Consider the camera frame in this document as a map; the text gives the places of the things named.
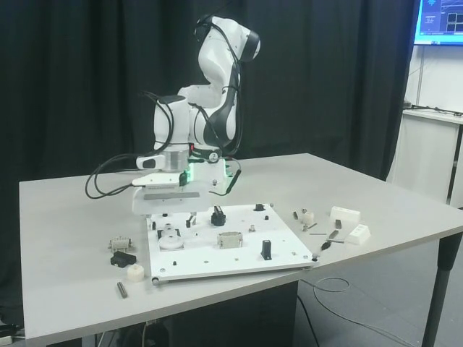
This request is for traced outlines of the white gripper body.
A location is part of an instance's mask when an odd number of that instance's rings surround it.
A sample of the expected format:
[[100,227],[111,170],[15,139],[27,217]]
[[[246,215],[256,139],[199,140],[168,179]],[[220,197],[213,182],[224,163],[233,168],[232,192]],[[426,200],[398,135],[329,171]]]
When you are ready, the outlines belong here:
[[191,192],[154,192],[136,188],[132,198],[135,215],[158,215],[169,213],[197,213],[211,206],[207,192],[193,189]]

